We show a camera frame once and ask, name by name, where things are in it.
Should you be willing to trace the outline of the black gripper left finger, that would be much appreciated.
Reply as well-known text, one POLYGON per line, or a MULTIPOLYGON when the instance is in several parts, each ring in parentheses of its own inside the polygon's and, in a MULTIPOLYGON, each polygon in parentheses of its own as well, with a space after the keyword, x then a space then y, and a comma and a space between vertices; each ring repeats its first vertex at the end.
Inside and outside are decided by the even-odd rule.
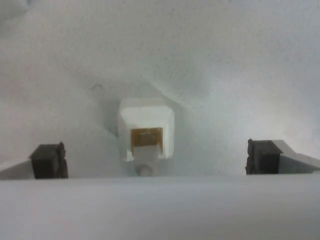
POLYGON ((40 144, 28 158, 0 164, 1 180, 47 180, 68 177, 68 163, 63 142, 40 144))

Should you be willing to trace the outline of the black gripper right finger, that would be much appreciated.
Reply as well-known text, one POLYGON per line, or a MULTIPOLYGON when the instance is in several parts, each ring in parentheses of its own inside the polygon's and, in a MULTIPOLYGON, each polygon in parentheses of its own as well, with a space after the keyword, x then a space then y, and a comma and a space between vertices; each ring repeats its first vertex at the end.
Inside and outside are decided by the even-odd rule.
POLYGON ((284 140, 248 140, 247 175, 318 174, 320 160, 295 152, 284 140))

